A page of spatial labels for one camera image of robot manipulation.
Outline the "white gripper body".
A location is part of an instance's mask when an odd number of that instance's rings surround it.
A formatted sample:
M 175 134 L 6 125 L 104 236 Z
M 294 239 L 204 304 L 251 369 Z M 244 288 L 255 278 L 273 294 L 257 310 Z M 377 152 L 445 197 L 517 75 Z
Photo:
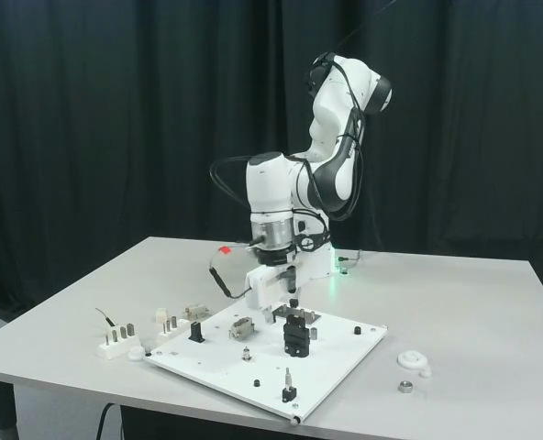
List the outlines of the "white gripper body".
M 246 304 L 249 308 L 269 308 L 278 301 L 295 298 L 298 290 L 296 267 L 259 266 L 246 278 Z

